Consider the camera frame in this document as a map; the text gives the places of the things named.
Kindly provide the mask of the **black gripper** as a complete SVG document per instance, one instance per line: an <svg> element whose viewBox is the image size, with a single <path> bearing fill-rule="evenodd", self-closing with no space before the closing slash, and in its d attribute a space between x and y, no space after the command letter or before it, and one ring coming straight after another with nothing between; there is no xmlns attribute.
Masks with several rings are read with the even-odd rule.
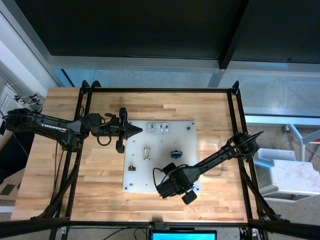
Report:
<svg viewBox="0 0 320 240"><path fill-rule="evenodd" d="M118 116L114 115L110 126L109 126L109 138L117 137L118 140L115 143L115 149L118 153L125 152L125 146L123 144L124 139L126 138L126 122L128 118L128 113L125 107L119 109ZM142 133L143 129L141 127L132 125L131 122L127 123L127 129L130 130L127 133L127 138L131 138L134 135Z"/></svg>
<svg viewBox="0 0 320 240"><path fill-rule="evenodd" d="M197 165L189 166L183 164L176 166L173 162L168 164L163 172L165 177L163 178L163 198L174 197L176 195L182 195L183 202L189 205L193 202L197 195L193 191L193 182L195 180L189 180L185 170L193 170Z"/></svg>

